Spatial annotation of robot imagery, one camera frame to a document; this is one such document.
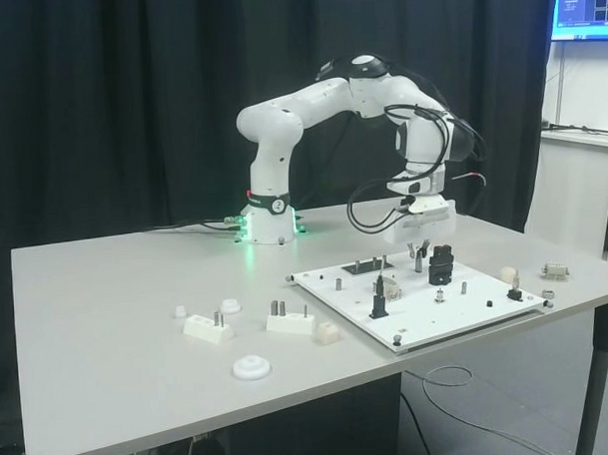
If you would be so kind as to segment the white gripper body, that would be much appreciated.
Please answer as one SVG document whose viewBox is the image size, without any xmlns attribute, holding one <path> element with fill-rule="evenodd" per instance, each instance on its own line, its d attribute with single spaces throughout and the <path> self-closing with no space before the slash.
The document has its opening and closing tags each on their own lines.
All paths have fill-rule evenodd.
<svg viewBox="0 0 608 455">
<path fill-rule="evenodd" d="M 446 202 L 443 210 L 432 215 L 407 215 L 383 233 L 389 244 L 423 243 L 425 240 L 453 235 L 456 230 L 456 202 Z"/>
</svg>

